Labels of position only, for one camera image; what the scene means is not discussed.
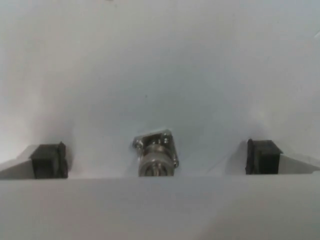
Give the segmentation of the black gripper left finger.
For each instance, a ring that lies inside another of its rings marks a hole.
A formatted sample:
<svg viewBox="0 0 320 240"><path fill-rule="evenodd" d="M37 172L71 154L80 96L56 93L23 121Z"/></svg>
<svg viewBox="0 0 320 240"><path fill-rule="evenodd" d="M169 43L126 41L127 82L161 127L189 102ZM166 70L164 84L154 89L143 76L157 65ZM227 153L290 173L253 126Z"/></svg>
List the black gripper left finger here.
<svg viewBox="0 0 320 240"><path fill-rule="evenodd" d="M67 147L63 142L29 145L16 158L0 164L2 180L67 179Z"/></svg>

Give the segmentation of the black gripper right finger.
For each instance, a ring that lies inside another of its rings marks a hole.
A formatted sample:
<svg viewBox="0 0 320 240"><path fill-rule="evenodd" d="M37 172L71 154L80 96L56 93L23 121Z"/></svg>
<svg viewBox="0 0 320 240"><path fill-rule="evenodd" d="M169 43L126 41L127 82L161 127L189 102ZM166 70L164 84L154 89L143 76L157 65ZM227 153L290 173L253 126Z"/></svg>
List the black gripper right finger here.
<svg viewBox="0 0 320 240"><path fill-rule="evenodd" d="M247 141L247 175L298 175L320 172L316 158L283 152L272 140Z"/></svg>

